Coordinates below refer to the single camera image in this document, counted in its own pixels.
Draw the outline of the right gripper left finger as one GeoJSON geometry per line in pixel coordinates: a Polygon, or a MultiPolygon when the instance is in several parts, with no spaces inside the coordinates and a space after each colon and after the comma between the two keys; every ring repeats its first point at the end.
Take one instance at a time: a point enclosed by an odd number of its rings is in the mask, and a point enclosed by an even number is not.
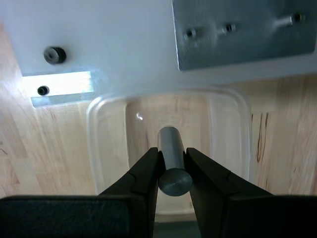
{"type": "Polygon", "coordinates": [[[110,202],[106,211],[106,238],[153,237],[158,180],[164,171],[162,152],[152,147],[99,194],[110,202]]]}

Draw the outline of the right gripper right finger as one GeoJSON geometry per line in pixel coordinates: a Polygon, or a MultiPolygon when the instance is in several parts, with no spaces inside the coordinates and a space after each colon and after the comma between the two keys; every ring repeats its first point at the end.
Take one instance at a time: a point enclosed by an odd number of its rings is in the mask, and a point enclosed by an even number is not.
{"type": "Polygon", "coordinates": [[[263,201],[273,195],[237,176],[195,148],[187,148],[186,171],[201,237],[253,238],[263,201]]]}

